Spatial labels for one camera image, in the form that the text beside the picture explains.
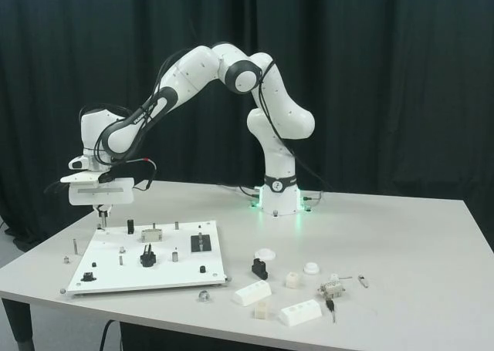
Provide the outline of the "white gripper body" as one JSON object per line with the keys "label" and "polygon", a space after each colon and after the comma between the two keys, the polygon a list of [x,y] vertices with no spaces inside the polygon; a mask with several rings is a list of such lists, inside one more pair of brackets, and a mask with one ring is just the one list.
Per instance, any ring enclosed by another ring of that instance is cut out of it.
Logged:
{"label": "white gripper body", "polygon": [[116,178],[106,183],[85,183],[69,186],[71,205],[131,204],[134,201],[134,179]]}

